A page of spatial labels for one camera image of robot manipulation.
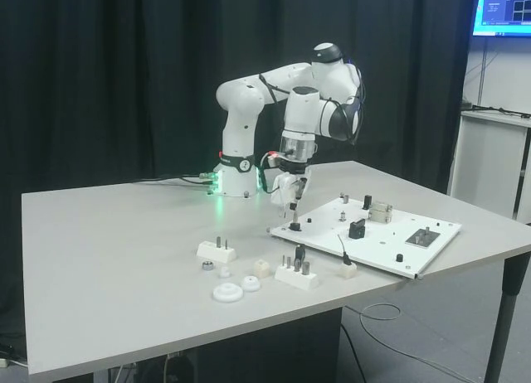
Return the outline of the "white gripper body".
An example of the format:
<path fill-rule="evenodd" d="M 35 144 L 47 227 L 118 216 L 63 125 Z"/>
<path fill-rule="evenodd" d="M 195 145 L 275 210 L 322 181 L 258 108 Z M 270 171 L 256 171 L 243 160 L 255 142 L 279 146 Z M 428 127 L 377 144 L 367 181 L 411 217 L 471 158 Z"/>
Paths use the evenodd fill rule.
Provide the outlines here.
<path fill-rule="evenodd" d="M 295 175 L 283 172 L 275 178 L 271 202 L 274 205 L 288 207 L 302 199 L 306 191 L 309 178 L 305 175 Z"/>

